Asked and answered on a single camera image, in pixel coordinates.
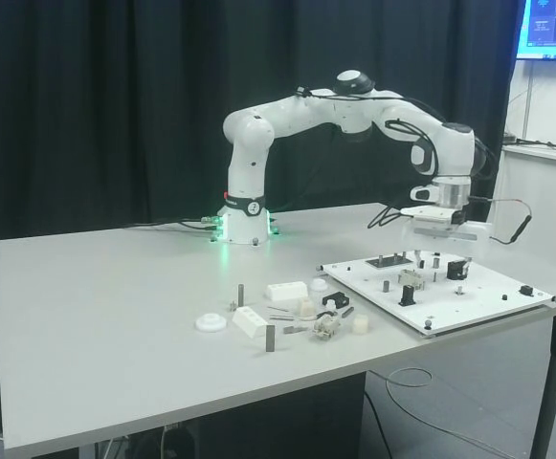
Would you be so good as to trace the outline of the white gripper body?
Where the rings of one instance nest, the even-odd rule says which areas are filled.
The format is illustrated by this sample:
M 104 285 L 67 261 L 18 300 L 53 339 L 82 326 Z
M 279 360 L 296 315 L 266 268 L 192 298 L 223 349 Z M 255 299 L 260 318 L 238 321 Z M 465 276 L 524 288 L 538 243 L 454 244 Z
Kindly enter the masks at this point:
M 403 228 L 403 242 L 411 250 L 483 251 L 492 225 L 468 221 L 460 225 L 410 220 Z

